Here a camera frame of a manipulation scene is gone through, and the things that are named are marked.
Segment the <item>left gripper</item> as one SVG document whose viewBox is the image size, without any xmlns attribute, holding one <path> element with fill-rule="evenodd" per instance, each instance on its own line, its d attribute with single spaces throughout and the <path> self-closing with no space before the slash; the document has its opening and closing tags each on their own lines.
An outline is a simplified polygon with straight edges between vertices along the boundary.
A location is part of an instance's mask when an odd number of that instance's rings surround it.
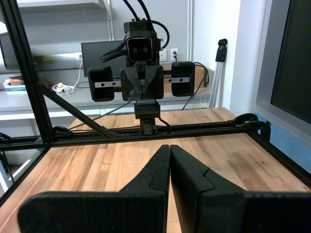
<svg viewBox="0 0 311 233">
<path fill-rule="evenodd" d="M 171 85 L 172 95 L 186 97 L 194 94 L 195 65 L 192 62 L 173 62 L 171 70 L 160 65 L 137 63 L 124 67 L 120 78 L 114 79 L 111 67 L 92 67 L 88 82 L 94 101 L 111 101 L 116 92 L 124 101 L 159 100 L 164 97 L 164 84 Z"/>
</svg>

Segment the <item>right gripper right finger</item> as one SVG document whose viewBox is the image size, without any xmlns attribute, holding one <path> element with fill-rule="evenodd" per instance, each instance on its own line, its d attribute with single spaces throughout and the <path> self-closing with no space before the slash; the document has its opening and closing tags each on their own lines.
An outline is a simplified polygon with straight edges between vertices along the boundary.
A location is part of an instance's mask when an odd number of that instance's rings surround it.
<svg viewBox="0 0 311 233">
<path fill-rule="evenodd" d="M 311 196 L 246 191 L 178 145 L 171 146 L 171 182 L 184 233 L 308 233 Z"/>
</svg>

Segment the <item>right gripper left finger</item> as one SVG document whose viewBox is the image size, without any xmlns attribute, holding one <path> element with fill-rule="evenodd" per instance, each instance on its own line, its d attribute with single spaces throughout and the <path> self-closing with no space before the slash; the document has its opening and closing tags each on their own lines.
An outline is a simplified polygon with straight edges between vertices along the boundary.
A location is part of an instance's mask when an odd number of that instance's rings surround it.
<svg viewBox="0 0 311 233">
<path fill-rule="evenodd" d="M 161 146 L 118 192 L 42 192 L 18 210 L 22 233 L 164 233 L 170 147 Z"/>
</svg>

